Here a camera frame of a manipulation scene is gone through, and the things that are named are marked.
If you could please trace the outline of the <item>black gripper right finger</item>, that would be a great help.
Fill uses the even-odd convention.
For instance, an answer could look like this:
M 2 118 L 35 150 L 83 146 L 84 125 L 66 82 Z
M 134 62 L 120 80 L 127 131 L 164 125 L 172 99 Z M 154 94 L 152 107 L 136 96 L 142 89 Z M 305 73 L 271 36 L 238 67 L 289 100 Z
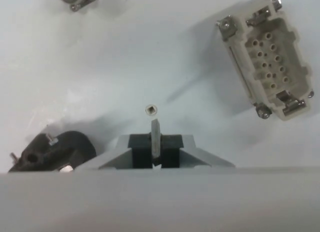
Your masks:
M 192 135 L 173 134 L 161 137 L 161 167 L 163 169 L 196 167 L 234 168 L 235 165 L 197 147 Z

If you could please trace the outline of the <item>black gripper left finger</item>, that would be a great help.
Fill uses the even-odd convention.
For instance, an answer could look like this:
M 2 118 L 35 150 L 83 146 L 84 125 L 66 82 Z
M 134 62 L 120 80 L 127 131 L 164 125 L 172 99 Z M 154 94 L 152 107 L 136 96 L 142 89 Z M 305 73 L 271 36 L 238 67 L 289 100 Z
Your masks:
M 99 157 L 100 169 L 117 170 L 151 169 L 153 157 L 151 152 L 151 135 L 127 134 L 118 138 L 114 149 Z

